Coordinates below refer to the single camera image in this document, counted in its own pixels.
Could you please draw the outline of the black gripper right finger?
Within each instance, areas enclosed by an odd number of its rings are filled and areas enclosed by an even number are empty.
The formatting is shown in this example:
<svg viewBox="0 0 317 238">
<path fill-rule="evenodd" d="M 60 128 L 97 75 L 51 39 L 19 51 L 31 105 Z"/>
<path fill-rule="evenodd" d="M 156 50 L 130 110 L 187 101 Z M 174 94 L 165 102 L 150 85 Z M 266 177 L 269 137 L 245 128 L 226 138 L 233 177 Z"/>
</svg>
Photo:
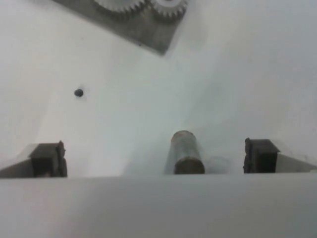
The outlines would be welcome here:
<svg viewBox="0 0 317 238">
<path fill-rule="evenodd" d="M 245 174 L 315 173 L 317 160 L 292 152 L 279 140 L 245 139 Z"/>
</svg>

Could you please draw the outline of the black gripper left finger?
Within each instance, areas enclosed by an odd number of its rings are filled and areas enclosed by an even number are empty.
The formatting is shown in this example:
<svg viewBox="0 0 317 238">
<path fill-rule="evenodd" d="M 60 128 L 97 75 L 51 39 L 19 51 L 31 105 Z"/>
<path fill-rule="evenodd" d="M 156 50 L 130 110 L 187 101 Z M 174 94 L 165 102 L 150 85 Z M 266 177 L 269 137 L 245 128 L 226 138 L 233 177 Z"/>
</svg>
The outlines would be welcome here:
<svg viewBox="0 0 317 238">
<path fill-rule="evenodd" d="M 0 162 L 1 178 L 66 178 L 62 141 L 27 145 L 15 158 Z"/>
</svg>

